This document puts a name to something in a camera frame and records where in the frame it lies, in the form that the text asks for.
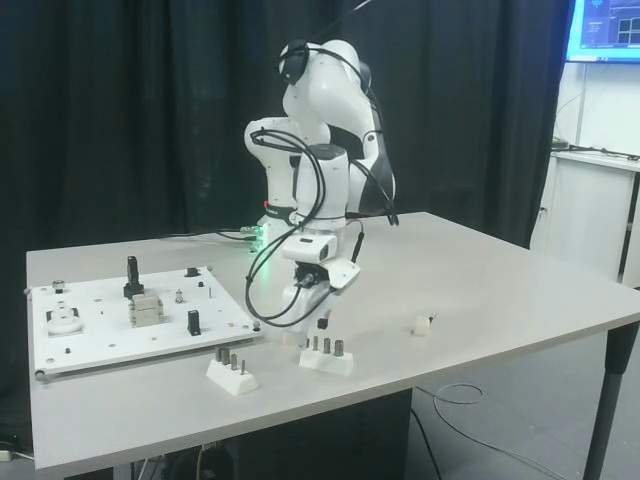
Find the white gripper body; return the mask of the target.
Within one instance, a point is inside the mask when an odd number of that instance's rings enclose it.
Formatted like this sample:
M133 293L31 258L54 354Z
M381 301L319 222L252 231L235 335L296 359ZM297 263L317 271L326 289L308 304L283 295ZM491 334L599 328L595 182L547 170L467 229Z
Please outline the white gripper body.
M281 325L291 323L285 328L292 334L306 334L321 318L328 318L335 295L331 293L328 281L322 281L308 288L287 286L282 294L282 307L293 306L280 319Z

